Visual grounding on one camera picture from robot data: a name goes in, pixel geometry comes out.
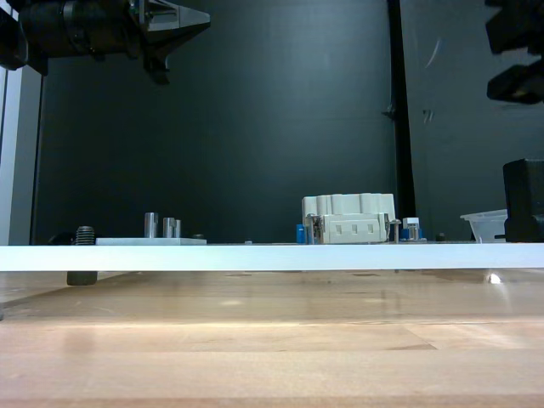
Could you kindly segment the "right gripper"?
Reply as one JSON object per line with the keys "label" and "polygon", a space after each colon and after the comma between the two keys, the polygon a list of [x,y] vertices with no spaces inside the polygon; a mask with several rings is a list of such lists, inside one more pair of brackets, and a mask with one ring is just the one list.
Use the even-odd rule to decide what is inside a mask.
{"label": "right gripper", "polygon": [[521,105],[543,101],[543,2],[486,0],[496,12],[485,23],[494,55],[524,48],[539,59],[529,65],[513,65],[489,80],[489,99]]}

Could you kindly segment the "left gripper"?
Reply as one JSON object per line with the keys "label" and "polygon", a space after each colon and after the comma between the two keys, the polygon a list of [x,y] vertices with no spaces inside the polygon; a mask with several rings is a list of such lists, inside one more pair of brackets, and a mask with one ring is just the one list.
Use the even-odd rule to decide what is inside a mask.
{"label": "left gripper", "polygon": [[211,25],[210,14],[168,1],[129,1],[128,12],[139,30],[144,69],[156,84],[169,84],[170,53]]}

